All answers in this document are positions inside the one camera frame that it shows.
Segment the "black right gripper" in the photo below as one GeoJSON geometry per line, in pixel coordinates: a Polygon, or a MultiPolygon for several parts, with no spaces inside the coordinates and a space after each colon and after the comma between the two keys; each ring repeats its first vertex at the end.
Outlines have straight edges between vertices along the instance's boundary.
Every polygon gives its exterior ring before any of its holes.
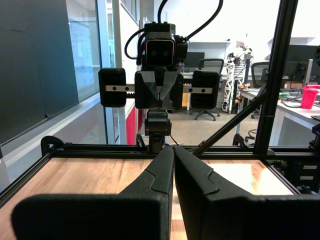
{"type": "Polygon", "coordinates": [[[98,72],[100,103],[106,108],[121,108],[134,99],[137,109],[180,110],[184,93],[198,110],[217,106],[221,75],[195,70],[191,79],[177,71],[137,71],[134,83],[126,82],[124,68],[103,68],[98,72]]]}

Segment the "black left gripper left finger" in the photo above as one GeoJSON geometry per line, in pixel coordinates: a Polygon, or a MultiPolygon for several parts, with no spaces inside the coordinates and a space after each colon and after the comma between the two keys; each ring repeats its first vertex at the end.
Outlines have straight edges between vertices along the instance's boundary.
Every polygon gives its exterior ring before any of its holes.
{"type": "Polygon", "coordinates": [[[11,214],[18,240],[168,240],[174,151],[165,146],[118,194],[38,194],[11,214]]]}

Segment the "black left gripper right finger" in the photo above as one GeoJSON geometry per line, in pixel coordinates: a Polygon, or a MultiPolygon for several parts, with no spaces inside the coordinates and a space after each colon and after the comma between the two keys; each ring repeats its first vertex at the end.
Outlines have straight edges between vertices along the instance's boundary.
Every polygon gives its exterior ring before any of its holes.
{"type": "Polygon", "coordinates": [[[317,195],[253,195],[175,148],[175,187],[190,240],[317,240],[317,195]]]}

